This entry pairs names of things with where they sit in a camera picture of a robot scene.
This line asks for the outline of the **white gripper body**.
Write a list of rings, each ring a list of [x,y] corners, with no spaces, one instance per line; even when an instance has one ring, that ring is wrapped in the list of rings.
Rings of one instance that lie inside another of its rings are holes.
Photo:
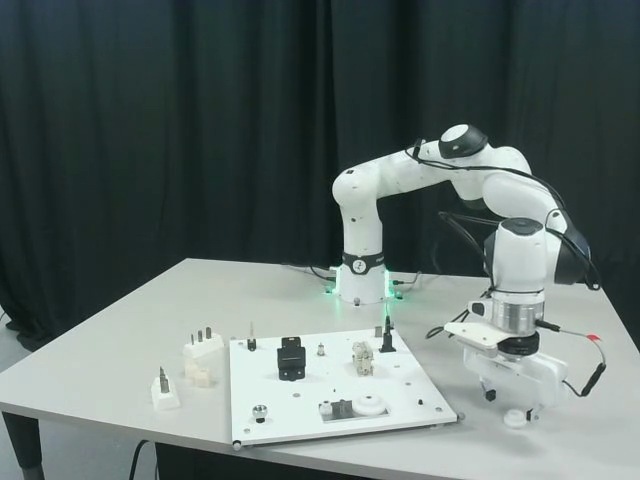
[[[568,375],[566,362],[543,353],[516,357],[497,355],[488,357],[477,350],[465,349],[466,369],[498,393],[506,391],[518,398],[527,408],[551,408],[568,398],[564,381]]]

